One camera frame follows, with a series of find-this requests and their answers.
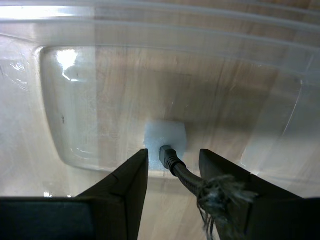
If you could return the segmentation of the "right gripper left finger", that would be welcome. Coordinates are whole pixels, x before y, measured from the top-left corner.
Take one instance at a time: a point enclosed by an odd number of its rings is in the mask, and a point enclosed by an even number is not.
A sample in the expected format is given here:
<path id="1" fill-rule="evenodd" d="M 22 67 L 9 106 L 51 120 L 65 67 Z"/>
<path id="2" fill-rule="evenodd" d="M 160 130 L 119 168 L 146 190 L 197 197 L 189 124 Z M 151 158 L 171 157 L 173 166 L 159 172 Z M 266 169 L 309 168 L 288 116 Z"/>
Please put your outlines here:
<path id="1" fill-rule="evenodd" d="M 3 197 L 3 240 L 135 240 L 148 186 L 142 149 L 75 197 Z"/>

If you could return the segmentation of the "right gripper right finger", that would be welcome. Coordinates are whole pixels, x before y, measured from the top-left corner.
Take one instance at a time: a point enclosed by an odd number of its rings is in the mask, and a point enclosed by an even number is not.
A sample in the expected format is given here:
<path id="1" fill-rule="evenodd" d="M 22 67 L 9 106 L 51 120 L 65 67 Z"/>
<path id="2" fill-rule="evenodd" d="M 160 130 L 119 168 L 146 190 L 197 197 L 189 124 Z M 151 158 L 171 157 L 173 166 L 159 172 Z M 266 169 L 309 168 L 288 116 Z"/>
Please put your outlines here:
<path id="1" fill-rule="evenodd" d="M 222 240 L 318 240 L 320 199 L 302 198 L 269 183 L 220 155 L 201 149 L 199 169 L 203 179 L 232 175 L 247 190 L 257 193 L 252 203 L 230 203 L 227 207 L 239 236 L 227 225 L 217 224 Z"/>

